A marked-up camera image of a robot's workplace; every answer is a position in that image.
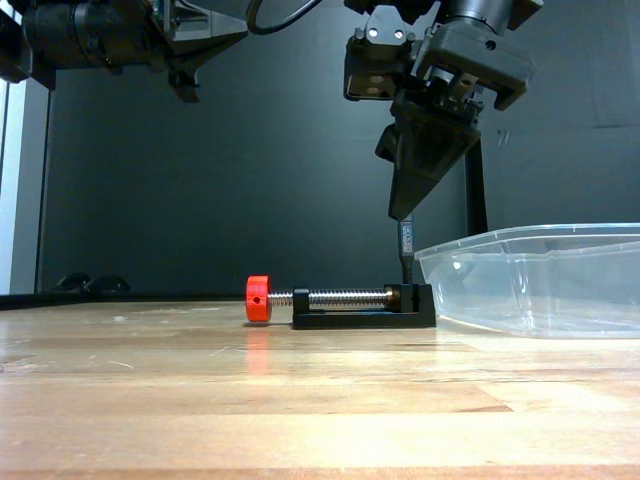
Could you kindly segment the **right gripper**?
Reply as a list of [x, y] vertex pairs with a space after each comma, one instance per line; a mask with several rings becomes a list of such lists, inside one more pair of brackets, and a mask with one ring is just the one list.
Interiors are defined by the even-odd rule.
[[388, 216], [403, 220], [480, 139], [482, 89], [504, 111], [528, 90], [528, 53], [477, 23], [437, 24], [411, 44], [376, 155], [394, 165]]

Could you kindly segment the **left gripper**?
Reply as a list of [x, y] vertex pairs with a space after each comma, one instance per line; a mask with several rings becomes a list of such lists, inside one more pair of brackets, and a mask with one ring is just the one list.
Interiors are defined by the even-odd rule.
[[151, 1], [151, 21], [162, 38], [169, 85], [184, 103], [199, 101], [198, 67], [248, 35], [244, 20], [190, 1]]

